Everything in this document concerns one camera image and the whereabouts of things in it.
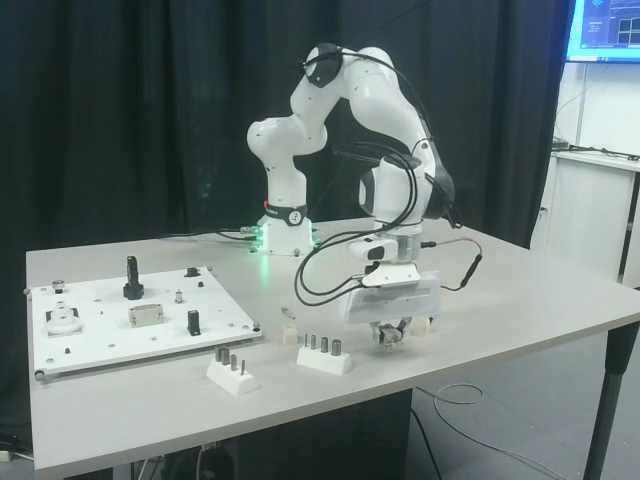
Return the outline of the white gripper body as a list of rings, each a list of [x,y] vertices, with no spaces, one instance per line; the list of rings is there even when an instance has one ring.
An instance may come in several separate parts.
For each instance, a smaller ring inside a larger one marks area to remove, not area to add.
[[[342,318],[349,324],[430,318],[439,315],[440,307],[440,275],[437,271],[424,271],[416,282],[350,292],[342,302]]]

